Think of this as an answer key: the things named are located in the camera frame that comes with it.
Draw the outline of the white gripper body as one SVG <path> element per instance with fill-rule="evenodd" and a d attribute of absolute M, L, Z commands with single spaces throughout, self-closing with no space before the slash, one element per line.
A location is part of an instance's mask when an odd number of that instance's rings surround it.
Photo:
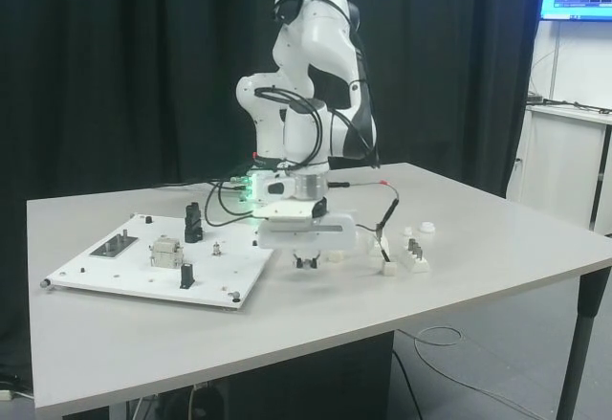
<path fill-rule="evenodd" d="M 354 218 L 329 212 L 319 218 L 264 220 L 257 230 L 258 246 L 273 250 L 350 250 L 357 240 Z"/>

